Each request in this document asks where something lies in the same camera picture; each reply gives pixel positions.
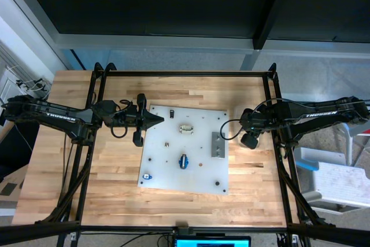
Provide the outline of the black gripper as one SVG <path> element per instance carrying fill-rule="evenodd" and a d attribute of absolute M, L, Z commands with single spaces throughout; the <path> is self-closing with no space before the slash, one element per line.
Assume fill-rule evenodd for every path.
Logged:
<path fill-rule="evenodd" d="M 258 137 L 265 127 L 265 117 L 258 109 L 246 108 L 241 117 L 240 125 L 245 132 L 240 142 L 249 149 L 255 149 L 258 145 Z"/>
<path fill-rule="evenodd" d="M 135 146 L 143 146 L 143 129 L 148 130 L 162 122 L 164 122 L 163 117 L 152 114 L 146 109 L 146 97 L 142 93 L 138 94 L 136 105 L 131 101 L 125 108 L 125 126 L 135 128 L 132 137 Z"/>

